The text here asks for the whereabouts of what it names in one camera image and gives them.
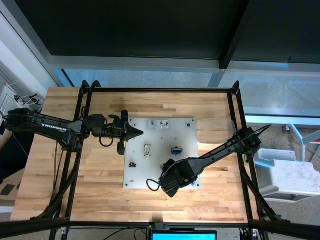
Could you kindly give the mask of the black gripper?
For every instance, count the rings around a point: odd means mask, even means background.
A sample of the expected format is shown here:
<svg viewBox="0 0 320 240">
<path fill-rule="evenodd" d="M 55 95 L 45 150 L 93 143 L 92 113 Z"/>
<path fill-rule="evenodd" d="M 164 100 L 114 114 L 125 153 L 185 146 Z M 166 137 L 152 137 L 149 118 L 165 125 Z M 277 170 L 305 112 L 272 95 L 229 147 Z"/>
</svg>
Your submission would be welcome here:
<svg viewBox="0 0 320 240">
<path fill-rule="evenodd" d="M 173 159 L 169 159 L 162 166 L 162 173 L 159 178 L 160 188 L 166 193 L 170 198 L 173 198 L 180 186 L 178 183 L 178 173 L 175 172 L 173 165 L 176 162 Z"/>
<path fill-rule="evenodd" d="M 128 123 L 129 114 L 127 110 L 122 110 L 120 117 L 114 114 L 110 114 L 108 117 L 113 119 L 113 122 L 107 125 L 108 137 L 112 139 L 112 142 L 114 139 L 119 139 L 117 153 L 119 155 L 124 155 L 127 132 L 132 132 L 128 135 L 128 141 L 142 136 L 144 133 L 142 130 L 137 129 Z"/>
</svg>

